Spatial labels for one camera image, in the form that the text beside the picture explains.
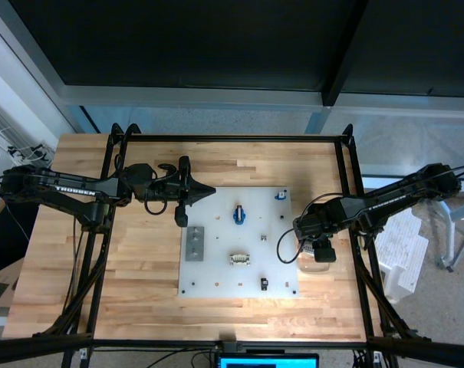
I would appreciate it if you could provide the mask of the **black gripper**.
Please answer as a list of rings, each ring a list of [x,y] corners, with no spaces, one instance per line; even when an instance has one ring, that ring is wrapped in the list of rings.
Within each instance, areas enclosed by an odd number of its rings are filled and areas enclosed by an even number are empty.
[[[332,237],[332,234],[326,234],[311,239],[314,259],[317,263],[334,263],[337,260],[336,252],[331,245]]]
[[[186,206],[193,206],[198,201],[216,193],[212,186],[202,184],[191,176],[191,165],[188,156],[179,158],[179,167],[170,164],[160,164],[159,168],[166,171],[166,175],[159,179],[154,179],[145,191],[145,210],[150,215],[162,215],[168,202],[177,202],[174,220],[179,227],[188,225]],[[148,206],[148,202],[162,202],[163,207],[158,212],[153,212]]]

